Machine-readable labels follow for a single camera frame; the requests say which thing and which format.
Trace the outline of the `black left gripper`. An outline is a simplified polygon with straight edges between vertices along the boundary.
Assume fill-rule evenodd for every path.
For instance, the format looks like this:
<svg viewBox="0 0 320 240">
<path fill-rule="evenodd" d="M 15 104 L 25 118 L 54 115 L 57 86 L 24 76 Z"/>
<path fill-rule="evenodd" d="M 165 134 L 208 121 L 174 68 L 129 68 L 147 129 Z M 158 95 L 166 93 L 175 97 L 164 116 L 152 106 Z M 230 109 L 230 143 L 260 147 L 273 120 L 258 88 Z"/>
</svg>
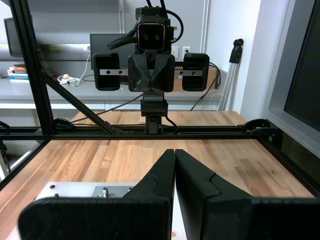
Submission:
<svg viewBox="0 0 320 240">
<path fill-rule="evenodd" d="M 187 53 L 182 62 L 176 62 L 169 53 L 146 51 L 131 54 L 127 68 L 120 68 L 118 53 L 95 54 L 92 59 L 95 86 L 100 91 L 117 91 L 127 79 L 131 92 L 172 92 L 175 78 L 182 77 L 186 92 L 202 92 L 207 87 L 210 58 L 205 53 Z"/>
</svg>

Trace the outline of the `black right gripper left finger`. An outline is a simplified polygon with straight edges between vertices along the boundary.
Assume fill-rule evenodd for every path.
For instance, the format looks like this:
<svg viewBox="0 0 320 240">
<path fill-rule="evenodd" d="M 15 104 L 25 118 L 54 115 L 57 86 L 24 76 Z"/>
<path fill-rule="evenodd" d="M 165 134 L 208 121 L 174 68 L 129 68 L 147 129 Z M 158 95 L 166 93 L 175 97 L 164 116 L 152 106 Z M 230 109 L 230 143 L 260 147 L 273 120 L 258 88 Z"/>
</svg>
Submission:
<svg viewBox="0 0 320 240">
<path fill-rule="evenodd" d="M 121 198 L 47 197 L 19 215 L 23 240 L 169 240 L 175 151 L 167 149 Z"/>
</svg>

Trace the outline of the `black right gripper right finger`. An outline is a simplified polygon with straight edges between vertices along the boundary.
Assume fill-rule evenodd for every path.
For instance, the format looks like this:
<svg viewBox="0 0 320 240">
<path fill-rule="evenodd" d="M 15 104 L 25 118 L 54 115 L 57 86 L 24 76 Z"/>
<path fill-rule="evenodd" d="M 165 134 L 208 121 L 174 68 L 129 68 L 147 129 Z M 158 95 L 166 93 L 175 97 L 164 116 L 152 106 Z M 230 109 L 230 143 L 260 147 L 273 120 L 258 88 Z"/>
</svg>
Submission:
<svg viewBox="0 0 320 240">
<path fill-rule="evenodd" d="M 176 190 L 189 240 L 317 240 L 318 198 L 255 197 L 182 149 Z"/>
</svg>

